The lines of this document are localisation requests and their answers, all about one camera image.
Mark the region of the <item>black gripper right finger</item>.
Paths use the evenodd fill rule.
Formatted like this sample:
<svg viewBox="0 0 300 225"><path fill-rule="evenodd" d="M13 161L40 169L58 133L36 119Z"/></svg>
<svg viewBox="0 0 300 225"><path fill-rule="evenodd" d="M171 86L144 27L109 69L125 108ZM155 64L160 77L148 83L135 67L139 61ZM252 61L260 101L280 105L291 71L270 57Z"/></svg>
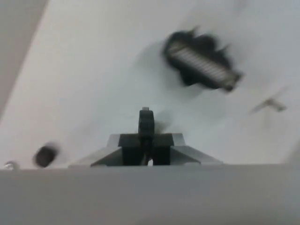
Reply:
<svg viewBox="0 0 300 225"><path fill-rule="evenodd" d="M155 165L221 165L222 161L185 143L182 133L158 134L152 150Z"/></svg>

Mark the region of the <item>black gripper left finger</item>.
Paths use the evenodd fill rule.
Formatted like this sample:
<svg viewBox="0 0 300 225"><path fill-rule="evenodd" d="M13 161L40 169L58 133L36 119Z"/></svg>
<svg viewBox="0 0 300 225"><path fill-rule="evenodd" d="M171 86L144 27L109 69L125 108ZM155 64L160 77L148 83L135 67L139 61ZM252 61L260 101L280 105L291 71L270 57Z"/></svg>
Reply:
<svg viewBox="0 0 300 225"><path fill-rule="evenodd" d="M70 167L139 165L142 158L137 134L112 134L107 145L71 163Z"/></svg>

